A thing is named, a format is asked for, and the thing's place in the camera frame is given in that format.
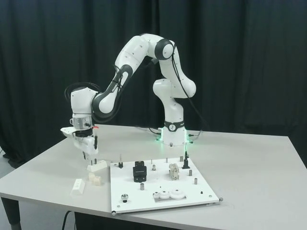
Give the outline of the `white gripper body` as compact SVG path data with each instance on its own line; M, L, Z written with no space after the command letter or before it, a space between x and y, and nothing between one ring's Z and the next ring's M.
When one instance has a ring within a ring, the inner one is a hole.
M84 151L86 155L96 155L98 153L98 136L77 137L73 139L76 148Z

